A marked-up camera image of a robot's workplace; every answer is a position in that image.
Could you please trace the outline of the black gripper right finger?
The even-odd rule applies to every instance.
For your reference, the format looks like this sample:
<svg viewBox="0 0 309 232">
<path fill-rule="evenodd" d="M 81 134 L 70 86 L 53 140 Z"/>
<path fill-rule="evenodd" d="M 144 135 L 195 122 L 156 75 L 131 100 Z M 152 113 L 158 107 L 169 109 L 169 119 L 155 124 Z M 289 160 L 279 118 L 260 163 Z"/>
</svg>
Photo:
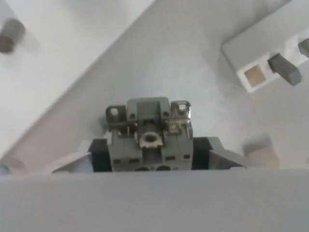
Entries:
<svg viewBox="0 0 309 232">
<path fill-rule="evenodd" d="M 245 157 L 225 149 L 218 137 L 195 137 L 193 149 L 193 170 L 229 170 L 246 166 Z"/>
</svg>

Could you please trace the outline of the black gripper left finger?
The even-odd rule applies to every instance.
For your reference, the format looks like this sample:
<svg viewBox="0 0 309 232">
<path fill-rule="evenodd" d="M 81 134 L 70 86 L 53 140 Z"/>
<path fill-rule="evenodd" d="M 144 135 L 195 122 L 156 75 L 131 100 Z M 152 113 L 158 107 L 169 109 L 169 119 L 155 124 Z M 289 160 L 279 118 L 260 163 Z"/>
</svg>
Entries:
<svg viewBox="0 0 309 232">
<path fill-rule="evenodd" d="M 81 142 L 76 152 L 51 163 L 51 173 L 111 172 L 107 140 L 96 138 Z"/>
</svg>

